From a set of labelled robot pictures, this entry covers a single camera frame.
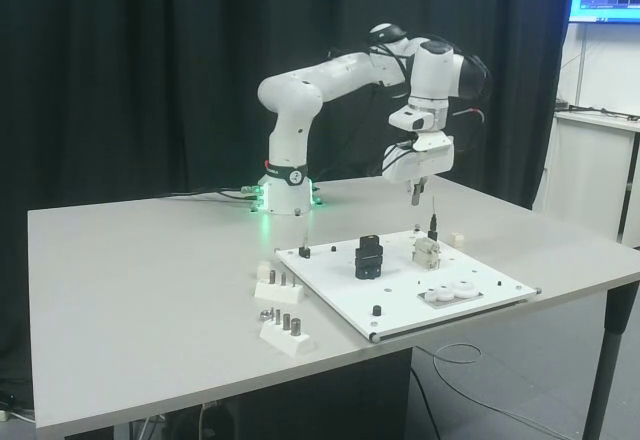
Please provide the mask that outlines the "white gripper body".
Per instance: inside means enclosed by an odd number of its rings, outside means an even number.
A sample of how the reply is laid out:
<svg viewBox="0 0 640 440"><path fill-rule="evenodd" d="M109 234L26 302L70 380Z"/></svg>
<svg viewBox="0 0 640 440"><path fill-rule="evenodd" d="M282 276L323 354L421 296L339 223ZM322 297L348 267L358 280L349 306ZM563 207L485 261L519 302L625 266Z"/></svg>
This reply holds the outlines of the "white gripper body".
<svg viewBox="0 0 640 440"><path fill-rule="evenodd" d="M410 141L396 143L384 153L381 175L389 183L417 181L421 177L449 171L454 161L454 144L445 138L439 145L419 152Z"/></svg>

